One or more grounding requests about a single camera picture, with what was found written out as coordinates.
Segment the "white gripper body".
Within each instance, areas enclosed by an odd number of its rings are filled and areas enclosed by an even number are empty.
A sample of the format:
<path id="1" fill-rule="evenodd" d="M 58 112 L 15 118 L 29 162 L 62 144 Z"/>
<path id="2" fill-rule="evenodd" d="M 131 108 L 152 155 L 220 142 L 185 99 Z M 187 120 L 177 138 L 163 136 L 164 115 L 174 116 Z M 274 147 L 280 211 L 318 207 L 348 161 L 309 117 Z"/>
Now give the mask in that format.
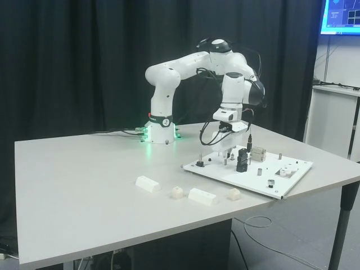
<path id="1" fill-rule="evenodd" d="M 215 140 L 214 145 L 211 146 L 214 152 L 225 152 L 229 149 L 235 148 L 242 141 L 244 131 L 241 132 L 226 132 L 221 133 Z"/>

